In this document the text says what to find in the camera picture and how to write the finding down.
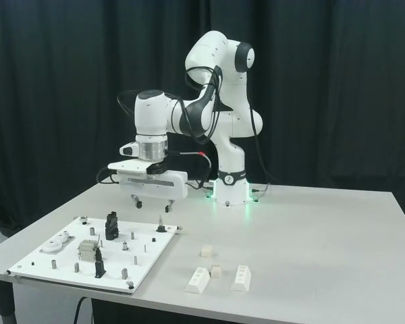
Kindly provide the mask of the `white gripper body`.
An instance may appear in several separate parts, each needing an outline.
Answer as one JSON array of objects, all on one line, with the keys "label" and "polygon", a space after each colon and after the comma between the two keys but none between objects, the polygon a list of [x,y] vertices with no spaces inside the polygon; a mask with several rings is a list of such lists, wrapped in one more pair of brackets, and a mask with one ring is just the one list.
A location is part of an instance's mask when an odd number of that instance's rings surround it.
[{"label": "white gripper body", "polygon": [[138,197],[181,200],[187,197],[187,173],[167,170],[159,174],[130,173],[119,171],[120,188]]}]

